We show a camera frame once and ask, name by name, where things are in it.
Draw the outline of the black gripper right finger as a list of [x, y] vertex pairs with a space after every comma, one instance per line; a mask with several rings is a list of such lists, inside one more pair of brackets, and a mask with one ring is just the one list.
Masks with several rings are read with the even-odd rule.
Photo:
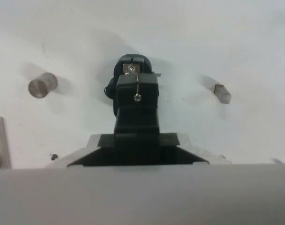
[[230, 165], [227, 158], [193, 145], [187, 134], [160, 135], [161, 165]]

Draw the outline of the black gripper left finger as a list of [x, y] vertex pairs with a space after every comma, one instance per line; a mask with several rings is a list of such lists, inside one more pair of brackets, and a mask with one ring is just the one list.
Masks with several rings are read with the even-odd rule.
[[113, 143], [113, 135], [111, 134], [91, 135], [85, 147], [52, 161], [46, 168], [67, 168], [100, 148], [112, 147]]

